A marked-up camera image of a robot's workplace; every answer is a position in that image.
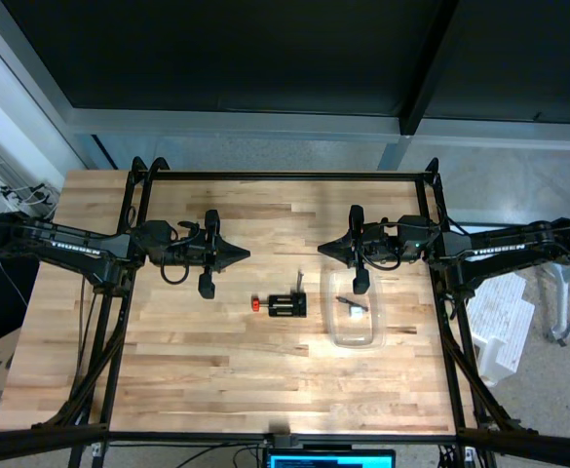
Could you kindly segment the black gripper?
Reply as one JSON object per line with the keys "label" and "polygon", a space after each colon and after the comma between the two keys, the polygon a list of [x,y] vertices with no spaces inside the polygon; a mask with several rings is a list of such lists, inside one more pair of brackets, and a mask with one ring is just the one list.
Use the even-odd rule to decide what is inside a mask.
{"label": "black gripper", "polygon": [[318,246],[320,254],[337,260],[348,268],[355,268],[354,294],[365,294],[369,289],[369,271],[364,265],[369,262],[376,234],[377,228],[374,225],[364,223],[363,207],[353,205],[349,213],[349,231],[338,239]]}
{"label": "black gripper", "polygon": [[200,265],[204,271],[199,276],[198,292],[202,298],[214,298],[215,284],[213,273],[243,261],[250,257],[250,251],[225,241],[220,233],[220,218],[217,210],[208,210],[205,214],[205,234],[200,245]]}

